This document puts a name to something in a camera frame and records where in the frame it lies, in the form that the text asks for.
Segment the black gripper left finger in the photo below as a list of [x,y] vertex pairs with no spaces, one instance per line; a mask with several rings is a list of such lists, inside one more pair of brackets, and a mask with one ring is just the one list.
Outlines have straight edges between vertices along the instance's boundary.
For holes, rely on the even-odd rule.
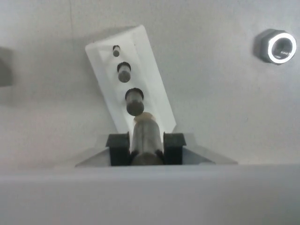
[[130,165],[130,136],[123,134],[109,134],[105,149],[89,156],[77,163],[75,167],[110,167]]

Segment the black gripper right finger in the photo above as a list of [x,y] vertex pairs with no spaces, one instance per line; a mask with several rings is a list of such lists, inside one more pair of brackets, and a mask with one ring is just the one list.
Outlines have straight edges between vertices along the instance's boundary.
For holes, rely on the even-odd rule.
[[163,146],[166,165],[237,164],[237,161],[199,145],[192,133],[164,133]]

